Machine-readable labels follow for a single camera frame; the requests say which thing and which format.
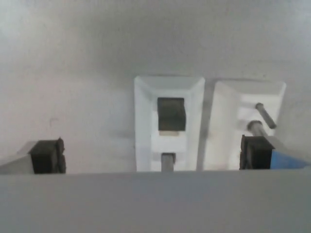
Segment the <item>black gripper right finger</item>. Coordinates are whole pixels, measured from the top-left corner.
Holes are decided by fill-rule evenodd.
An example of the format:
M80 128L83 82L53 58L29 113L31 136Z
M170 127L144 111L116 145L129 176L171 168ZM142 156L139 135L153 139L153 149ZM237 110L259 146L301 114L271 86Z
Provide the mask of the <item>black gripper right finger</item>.
M275 136L242 136L240 170L301 169L311 163L295 157Z

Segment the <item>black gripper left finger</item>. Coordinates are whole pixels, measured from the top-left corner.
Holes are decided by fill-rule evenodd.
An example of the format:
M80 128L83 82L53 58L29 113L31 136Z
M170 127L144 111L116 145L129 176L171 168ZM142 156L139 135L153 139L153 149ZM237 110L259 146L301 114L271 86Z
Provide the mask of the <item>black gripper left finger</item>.
M56 140L28 141L16 154L0 159L1 175L65 174L65 143Z

